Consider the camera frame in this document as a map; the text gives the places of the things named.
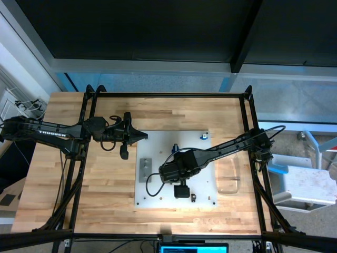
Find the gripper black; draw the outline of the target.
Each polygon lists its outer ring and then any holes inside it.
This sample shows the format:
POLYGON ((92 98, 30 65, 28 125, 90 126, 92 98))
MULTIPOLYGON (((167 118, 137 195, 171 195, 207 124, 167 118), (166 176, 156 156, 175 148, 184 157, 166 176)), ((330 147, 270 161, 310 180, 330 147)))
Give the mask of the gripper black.
POLYGON ((148 139, 148 134, 142 132, 140 130, 131 127, 131 113, 125 112, 123 116, 123 120, 118 124, 116 127, 116 133, 121 138, 121 147, 120 147, 120 156, 123 160, 128 159, 128 150, 127 145, 130 140, 130 135, 134 135, 135 137, 131 138, 131 144, 139 142, 144 139, 148 139))
POLYGON ((160 166, 159 174, 164 184, 179 183, 173 186, 175 198, 189 198, 190 189, 187 179, 195 175, 196 162, 176 160, 160 166))

